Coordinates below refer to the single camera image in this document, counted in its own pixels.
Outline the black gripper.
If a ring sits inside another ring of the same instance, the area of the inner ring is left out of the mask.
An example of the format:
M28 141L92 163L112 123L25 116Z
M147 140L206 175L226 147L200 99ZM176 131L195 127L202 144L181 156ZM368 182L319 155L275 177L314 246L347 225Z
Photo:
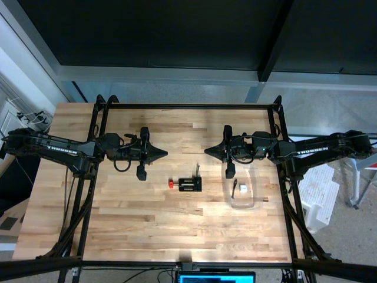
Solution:
M154 147L151 143L148 144L150 140L148 127L141 128L139 138L135 134L130 133L125 134L124 137L129 138L130 142L127 144L124 143L117 150L117 160L128 161L128 166L126 169L117 169L117 171L121 173L126 172L130 169L132 161L139 161L140 164L137 166L136 176L138 180L146 180L147 172L145 164L147 163L147 153L153 153L148 155L148 162L152 163L166 157L168 155L167 151Z
M254 157L251 144L245 142L245 139L249 138L250 136L247 133L234 136L232 126L225 125L223 141L216 146L204 150L205 154L226 164L226 179L232 179L236 174L236 167L233 162L239 164L251 164L253 162Z

